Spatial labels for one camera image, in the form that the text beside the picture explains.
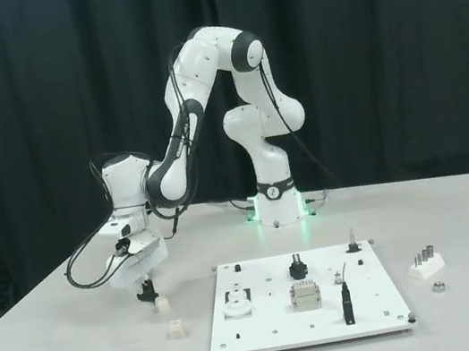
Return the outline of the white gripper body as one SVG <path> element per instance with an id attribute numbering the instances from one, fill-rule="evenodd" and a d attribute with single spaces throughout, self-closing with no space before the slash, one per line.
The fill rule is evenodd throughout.
<path id="1" fill-rule="evenodd" d="M 145 250 L 136 254 L 120 254 L 107 260 L 110 270 L 108 283 L 115 288 L 128 288 L 150 277 L 150 272 L 167 257 L 168 250 L 163 238 L 156 240 Z"/>

